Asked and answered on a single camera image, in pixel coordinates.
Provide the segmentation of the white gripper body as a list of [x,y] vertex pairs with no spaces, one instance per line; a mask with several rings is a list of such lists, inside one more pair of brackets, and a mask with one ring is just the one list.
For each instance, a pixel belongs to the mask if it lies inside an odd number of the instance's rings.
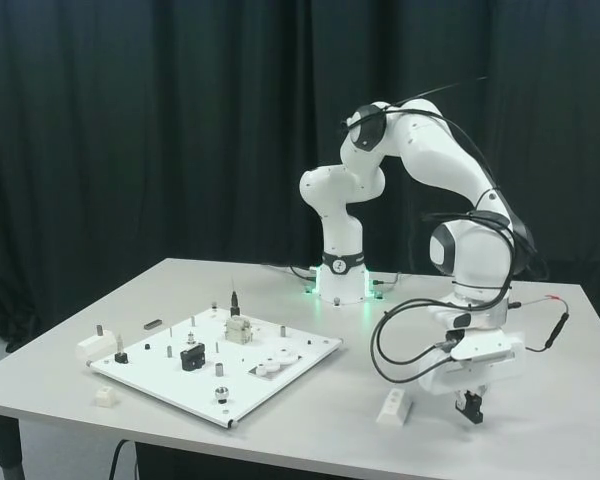
[[452,348],[436,348],[418,362],[419,372],[450,358],[418,379],[420,387],[442,395],[461,391],[481,392],[482,387],[519,376],[525,367],[525,336],[522,332],[466,332]]

